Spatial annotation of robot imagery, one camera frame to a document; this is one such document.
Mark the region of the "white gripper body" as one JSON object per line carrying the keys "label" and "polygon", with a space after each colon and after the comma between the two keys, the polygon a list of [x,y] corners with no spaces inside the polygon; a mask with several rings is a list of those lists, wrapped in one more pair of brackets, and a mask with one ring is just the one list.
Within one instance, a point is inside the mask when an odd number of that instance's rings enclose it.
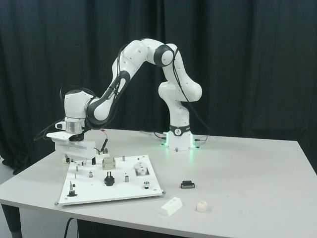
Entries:
{"label": "white gripper body", "polygon": [[96,156],[96,143],[92,140],[55,140],[55,150],[75,160],[92,159]]}

